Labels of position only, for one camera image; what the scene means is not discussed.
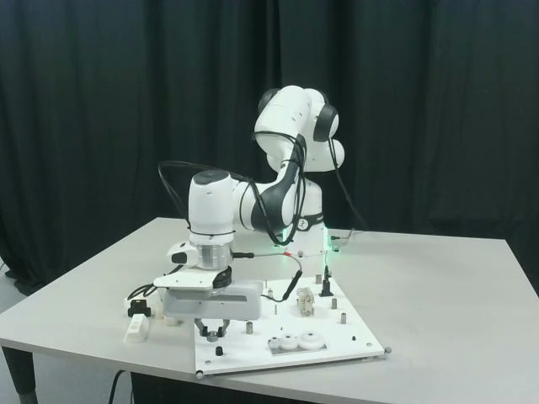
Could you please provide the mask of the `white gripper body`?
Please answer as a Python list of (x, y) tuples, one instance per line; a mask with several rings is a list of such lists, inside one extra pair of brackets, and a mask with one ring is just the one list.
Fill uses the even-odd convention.
[(167, 290), (163, 297), (163, 314), (188, 318), (250, 321), (261, 316), (261, 281), (232, 281), (211, 291)]

